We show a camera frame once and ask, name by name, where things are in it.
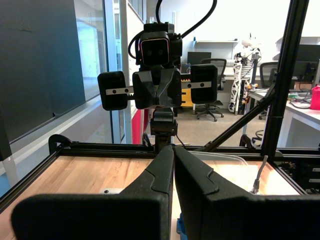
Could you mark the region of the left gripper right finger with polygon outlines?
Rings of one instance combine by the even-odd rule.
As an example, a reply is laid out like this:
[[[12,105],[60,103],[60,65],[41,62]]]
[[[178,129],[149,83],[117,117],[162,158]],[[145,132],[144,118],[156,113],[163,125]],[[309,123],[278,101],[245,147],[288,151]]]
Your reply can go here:
[[[190,240],[317,240],[318,195],[254,195],[182,147],[175,186]]]

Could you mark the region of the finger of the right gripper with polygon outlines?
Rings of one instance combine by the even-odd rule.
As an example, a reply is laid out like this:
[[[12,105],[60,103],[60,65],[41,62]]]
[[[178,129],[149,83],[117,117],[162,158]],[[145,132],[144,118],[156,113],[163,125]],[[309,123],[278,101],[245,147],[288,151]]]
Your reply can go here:
[[[151,71],[138,71],[132,75],[136,108],[155,108],[156,90]]]
[[[156,105],[179,107],[182,103],[181,74],[178,69],[162,69],[156,90]]]

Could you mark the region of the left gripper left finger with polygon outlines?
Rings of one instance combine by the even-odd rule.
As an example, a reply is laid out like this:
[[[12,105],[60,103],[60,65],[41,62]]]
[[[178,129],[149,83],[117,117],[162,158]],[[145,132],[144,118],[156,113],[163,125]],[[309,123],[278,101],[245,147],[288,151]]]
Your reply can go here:
[[[38,194],[18,203],[18,240],[168,240],[174,150],[164,147],[118,194]]]

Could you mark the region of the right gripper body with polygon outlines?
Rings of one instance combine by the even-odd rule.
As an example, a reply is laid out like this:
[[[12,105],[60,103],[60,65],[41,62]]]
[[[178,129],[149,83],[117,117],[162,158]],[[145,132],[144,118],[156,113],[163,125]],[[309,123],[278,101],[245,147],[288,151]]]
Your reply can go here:
[[[157,88],[160,83],[161,70],[151,71],[152,81],[156,91],[155,108],[177,108],[180,106],[157,106]],[[192,65],[189,74],[181,74],[181,104],[182,91],[189,89],[191,101],[194,104],[209,104],[217,100],[218,94],[218,69],[214,64]],[[126,85],[125,76],[122,71],[104,72],[98,78],[98,86],[102,107],[106,111],[124,110],[128,106],[128,101],[134,101],[135,96],[133,84]]]

